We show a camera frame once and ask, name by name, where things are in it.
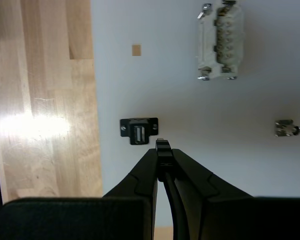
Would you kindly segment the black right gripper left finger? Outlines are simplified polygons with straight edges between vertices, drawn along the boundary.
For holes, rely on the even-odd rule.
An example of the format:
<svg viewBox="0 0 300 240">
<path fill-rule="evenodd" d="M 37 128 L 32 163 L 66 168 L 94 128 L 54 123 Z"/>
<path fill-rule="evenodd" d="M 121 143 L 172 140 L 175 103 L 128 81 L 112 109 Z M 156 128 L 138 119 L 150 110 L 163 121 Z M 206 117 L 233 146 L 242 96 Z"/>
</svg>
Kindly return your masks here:
<svg viewBox="0 0 300 240">
<path fill-rule="evenodd" d="M 0 240 L 151 240 L 157 152 L 148 150 L 103 197 L 26 197 L 0 208 Z"/>
</svg>

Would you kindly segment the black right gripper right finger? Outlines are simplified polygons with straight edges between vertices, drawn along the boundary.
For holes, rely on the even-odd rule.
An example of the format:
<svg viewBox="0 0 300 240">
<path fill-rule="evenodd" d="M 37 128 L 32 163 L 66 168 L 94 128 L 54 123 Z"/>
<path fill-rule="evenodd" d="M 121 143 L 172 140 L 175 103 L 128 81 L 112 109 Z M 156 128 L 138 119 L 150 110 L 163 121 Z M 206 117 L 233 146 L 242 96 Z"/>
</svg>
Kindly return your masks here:
<svg viewBox="0 0 300 240">
<path fill-rule="evenodd" d="M 172 212 L 190 240 L 300 240 L 300 197 L 255 197 L 173 149 L 180 207 Z"/>
</svg>

